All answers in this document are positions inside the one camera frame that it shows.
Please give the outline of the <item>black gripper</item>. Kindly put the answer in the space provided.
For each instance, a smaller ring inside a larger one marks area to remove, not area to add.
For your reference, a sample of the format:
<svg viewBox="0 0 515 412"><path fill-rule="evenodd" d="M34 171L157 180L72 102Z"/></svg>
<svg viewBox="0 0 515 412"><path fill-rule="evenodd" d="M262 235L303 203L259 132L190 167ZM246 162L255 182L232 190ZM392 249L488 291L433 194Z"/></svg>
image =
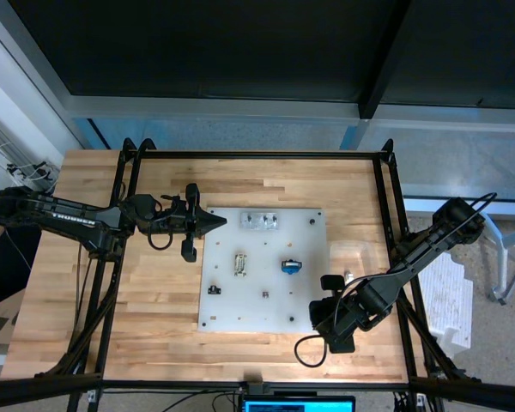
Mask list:
<svg viewBox="0 0 515 412"><path fill-rule="evenodd" d="M174 234L183 234L185 239L181 242L181 256L187 263L195 263L197 250L194 247L194 239L197 237L197 211L198 220L206 223L198 227L199 239L225 226L227 219L199 207L200 191L195 183L186 186L185 200L180 196L169 195L161 195L161 198L171 202L170 207L163 212L161 232L169 235L168 245L172 244Z"/></svg>
<svg viewBox="0 0 515 412"><path fill-rule="evenodd" d="M332 354L351 354L355 351L353 334L363 311L354 301L354 287L358 279L348 283L343 276L321 277L323 290L332 296L324 303L324 319L320 323L320 334Z"/></svg>

